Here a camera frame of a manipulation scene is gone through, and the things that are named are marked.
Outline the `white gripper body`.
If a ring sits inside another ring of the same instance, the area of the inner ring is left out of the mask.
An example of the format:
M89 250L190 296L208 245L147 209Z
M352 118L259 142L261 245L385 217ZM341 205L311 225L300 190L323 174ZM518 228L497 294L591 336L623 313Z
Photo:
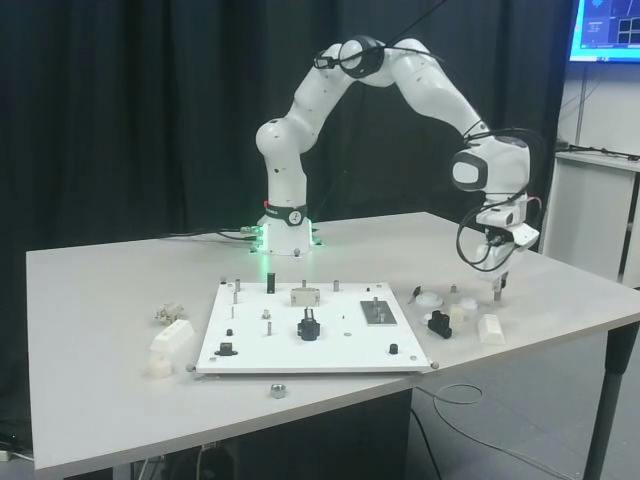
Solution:
M478 271L477 276L481 280L495 280L507 273L512 264L515 244L513 242L501 245L480 245L476 249L474 267Z

